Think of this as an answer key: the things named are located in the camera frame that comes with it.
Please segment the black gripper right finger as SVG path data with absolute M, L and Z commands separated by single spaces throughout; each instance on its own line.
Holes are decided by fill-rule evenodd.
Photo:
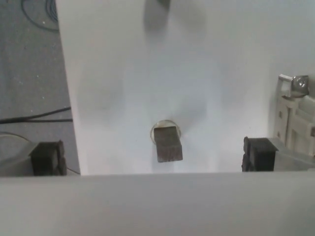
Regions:
M 315 158 L 287 148 L 278 138 L 244 138 L 243 172 L 314 171 Z

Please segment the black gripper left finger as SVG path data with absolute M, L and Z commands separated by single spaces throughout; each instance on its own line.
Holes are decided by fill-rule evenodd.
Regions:
M 63 141 L 27 144 L 17 155 L 0 161 L 1 176 L 66 176 Z

